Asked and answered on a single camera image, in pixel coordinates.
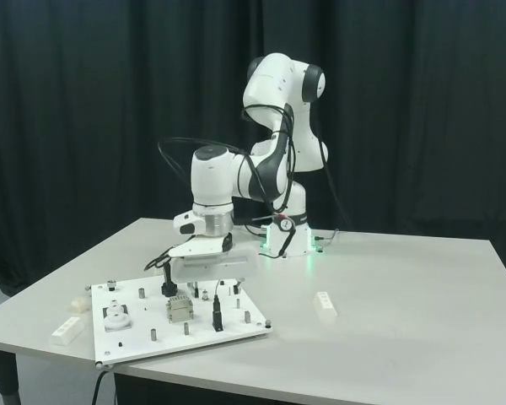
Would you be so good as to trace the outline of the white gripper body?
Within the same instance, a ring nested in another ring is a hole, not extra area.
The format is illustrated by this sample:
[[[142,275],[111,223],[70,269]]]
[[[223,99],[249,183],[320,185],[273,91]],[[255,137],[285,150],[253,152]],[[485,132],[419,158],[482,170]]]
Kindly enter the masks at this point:
[[[176,283],[248,278],[258,268],[259,256],[255,249],[233,248],[221,255],[176,258],[171,263],[171,278]]]

